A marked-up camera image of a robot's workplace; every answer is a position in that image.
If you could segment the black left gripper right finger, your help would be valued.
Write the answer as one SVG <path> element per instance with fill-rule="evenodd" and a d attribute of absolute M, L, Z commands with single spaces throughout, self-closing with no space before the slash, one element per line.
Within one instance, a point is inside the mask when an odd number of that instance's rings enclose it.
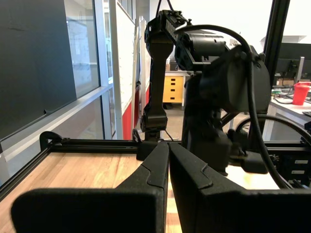
<path fill-rule="evenodd" d="M 177 143 L 170 143 L 170 176 L 185 233 L 311 230 L 309 190 L 247 190 Z"/>

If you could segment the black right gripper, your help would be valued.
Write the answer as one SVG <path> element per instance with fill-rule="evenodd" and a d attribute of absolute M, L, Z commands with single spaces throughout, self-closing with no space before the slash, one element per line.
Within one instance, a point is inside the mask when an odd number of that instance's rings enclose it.
<path fill-rule="evenodd" d="M 239 156 L 242 151 L 223 132 L 223 123 L 221 111 L 185 111 L 181 145 L 211 168 L 227 176 L 230 157 Z"/>

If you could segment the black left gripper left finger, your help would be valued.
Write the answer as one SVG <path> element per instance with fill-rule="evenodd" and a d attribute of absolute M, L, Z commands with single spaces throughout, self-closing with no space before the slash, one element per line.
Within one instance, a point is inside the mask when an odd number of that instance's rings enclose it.
<path fill-rule="evenodd" d="M 18 233 L 163 233 L 169 146 L 159 143 L 114 189 L 42 188 L 12 204 Z"/>

